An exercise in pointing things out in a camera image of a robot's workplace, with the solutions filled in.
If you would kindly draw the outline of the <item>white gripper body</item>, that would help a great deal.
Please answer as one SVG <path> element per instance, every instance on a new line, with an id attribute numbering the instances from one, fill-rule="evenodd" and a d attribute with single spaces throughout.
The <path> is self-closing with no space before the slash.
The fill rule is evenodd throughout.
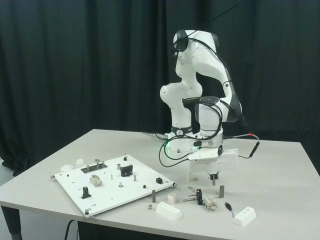
<path id="1" fill-rule="evenodd" d="M 237 168 L 239 166 L 239 150 L 225 149 L 218 155 L 217 148 L 201 148 L 189 155 L 189 173 L 207 173 L 214 174 L 227 169 Z"/>

